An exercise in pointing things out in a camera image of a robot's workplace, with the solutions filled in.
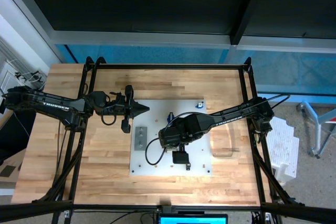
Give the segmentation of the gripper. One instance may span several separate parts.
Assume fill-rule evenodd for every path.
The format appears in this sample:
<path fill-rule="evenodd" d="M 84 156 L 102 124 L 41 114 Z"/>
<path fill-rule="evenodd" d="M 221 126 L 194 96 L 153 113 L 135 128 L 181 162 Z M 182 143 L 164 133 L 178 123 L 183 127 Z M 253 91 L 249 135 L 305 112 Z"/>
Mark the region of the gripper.
<path fill-rule="evenodd" d="M 172 152 L 172 160 L 173 160 L 173 164 L 188 164 L 189 163 L 189 155 L 185 151 L 184 145 L 180 145 L 177 148 L 177 151 Z"/>
<path fill-rule="evenodd" d="M 123 133 L 130 133 L 131 125 L 129 124 L 129 119 L 131 119 L 131 109 L 133 117 L 139 116 L 147 111 L 149 107 L 132 100 L 134 96 L 134 91 L 132 85 L 127 85 L 125 87 L 124 95 L 117 93 L 116 102 L 114 106 L 114 115 L 123 116 L 124 119 L 121 121 L 121 130 Z"/>

